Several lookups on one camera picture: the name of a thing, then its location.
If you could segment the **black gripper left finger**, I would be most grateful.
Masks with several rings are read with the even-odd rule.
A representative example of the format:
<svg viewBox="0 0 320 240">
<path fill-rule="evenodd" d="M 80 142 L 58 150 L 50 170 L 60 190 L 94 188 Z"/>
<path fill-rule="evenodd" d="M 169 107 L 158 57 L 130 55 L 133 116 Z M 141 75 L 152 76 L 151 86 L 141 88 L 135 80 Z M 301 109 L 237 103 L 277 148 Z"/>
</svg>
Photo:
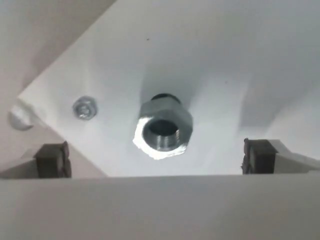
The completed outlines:
<svg viewBox="0 0 320 240">
<path fill-rule="evenodd" d="M 72 164 L 67 141 L 45 143 L 27 150 L 20 158 L 0 164 L 2 179 L 72 178 Z"/>
</svg>

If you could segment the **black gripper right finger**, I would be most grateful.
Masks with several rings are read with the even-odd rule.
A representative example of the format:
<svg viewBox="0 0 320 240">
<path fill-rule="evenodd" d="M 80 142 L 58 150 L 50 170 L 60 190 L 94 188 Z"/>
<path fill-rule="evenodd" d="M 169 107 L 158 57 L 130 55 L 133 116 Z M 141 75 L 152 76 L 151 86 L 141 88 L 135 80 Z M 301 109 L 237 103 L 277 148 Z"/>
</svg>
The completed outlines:
<svg viewBox="0 0 320 240">
<path fill-rule="evenodd" d="M 244 139 L 242 174 L 302 174 L 320 171 L 320 161 L 290 151 L 278 139 Z"/>
</svg>

